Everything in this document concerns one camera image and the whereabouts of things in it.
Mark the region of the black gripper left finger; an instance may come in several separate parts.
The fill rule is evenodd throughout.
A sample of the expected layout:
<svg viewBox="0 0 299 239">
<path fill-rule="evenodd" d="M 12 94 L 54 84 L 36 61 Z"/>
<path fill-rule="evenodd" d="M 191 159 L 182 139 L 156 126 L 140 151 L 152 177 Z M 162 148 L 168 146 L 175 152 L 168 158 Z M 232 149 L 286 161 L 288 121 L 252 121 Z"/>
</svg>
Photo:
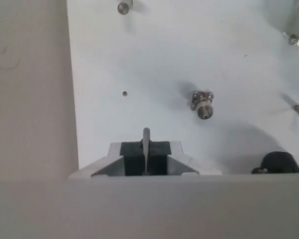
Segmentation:
<svg viewBox="0 0 299 239">
<path fill-rule="evenodd" d="M 77 177 L 140 176 L 145 169 L 141 143 L 111 143 L 108 154 L 76 171 Z"/>
</svg>

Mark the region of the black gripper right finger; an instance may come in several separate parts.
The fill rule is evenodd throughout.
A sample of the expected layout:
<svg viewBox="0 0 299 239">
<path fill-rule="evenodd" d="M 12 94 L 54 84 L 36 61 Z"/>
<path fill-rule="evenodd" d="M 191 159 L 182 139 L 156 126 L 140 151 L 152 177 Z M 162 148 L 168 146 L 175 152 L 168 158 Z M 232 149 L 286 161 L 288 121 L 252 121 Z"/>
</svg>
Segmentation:
<svg viewBox="0 0 299 239">
<path fill-rule="evenodd" d="M 147 168 L 152 176 L 199 174 L 199 162 L 183 152 L 180 141 L 150 141 Z"/>
</svg>

